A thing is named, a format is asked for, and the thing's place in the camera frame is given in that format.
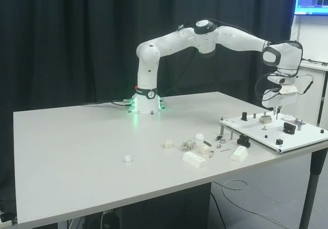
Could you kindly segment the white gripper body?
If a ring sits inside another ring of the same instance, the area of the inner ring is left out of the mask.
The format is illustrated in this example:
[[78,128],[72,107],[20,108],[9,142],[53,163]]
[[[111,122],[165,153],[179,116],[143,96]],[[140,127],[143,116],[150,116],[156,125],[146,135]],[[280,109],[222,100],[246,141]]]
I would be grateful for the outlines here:
[[295,103],[296,100],[296,87],[281,87],[280,89],[274,88],[265,90],[261,104],[265,108],[283,107]]

